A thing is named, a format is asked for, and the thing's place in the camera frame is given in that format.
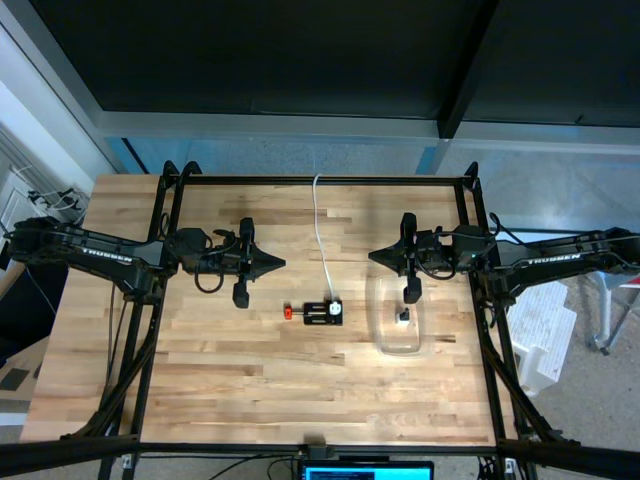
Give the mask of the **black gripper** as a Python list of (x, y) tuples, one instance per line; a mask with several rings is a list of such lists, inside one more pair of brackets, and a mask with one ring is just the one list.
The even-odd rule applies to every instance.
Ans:
[(237, 277), (232, 291), (232, 300), (237, 308), (249, 307), (247, 282), (253, 260), (255, 261), (253, 263), (254, 280), (286, 266), (284, 259), (268, 254), (254, 245), (254, 235), (253, 219), (243, 218), (240, 221), (238, 234), (232, 231), (225, 233), (223, 252), (219, 256), (220, 276), (225, 277), (233, 274)]
[(441, 229), (419, 231), (413, 213), (404, 213), (401, 221), (401, 239), (393, 245), (372, 251), (369, 259), (391, 271), (403, 275), (405, 259), (407, 286), (403, 290), (405, 303), (417, 303), (422, 296), (422, 283), (418, 272), (432, 279), (443, 271), (442, 246), (439, 241)]

